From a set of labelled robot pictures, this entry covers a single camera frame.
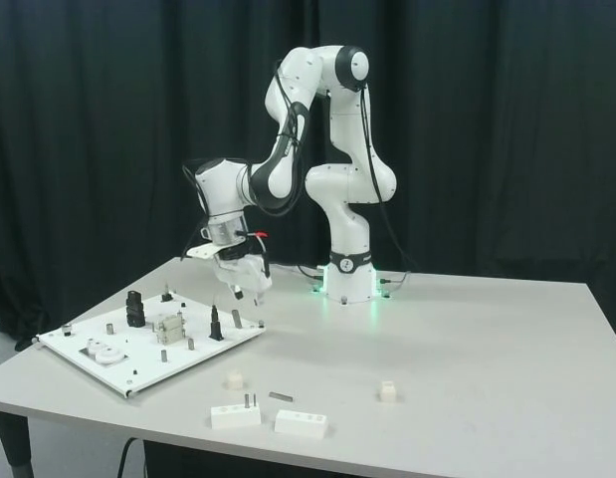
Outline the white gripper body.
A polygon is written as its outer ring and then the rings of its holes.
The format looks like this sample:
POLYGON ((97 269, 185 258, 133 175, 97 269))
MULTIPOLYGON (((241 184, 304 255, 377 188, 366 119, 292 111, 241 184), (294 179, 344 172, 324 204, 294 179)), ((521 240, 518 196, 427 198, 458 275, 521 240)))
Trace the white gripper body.
POLYGON ((247 254, 231 260, 216 255, 213 270, 217 279, 233 292, 263 295, 272 287, 270 271, 261 255, 247 254))

